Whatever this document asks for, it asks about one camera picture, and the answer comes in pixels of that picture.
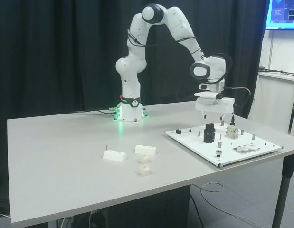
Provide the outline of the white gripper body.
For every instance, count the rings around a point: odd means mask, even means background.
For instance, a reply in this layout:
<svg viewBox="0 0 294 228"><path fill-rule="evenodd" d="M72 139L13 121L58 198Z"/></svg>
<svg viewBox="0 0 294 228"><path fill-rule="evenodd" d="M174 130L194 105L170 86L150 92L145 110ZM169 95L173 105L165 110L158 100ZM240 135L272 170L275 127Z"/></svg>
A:
<svg viewBox="0 0 294 228"><path fill-rule="evenodd" d="M231 114L233 112L234 98L223 97L222 99L198 98L195 109L202 112Z"/></svg>

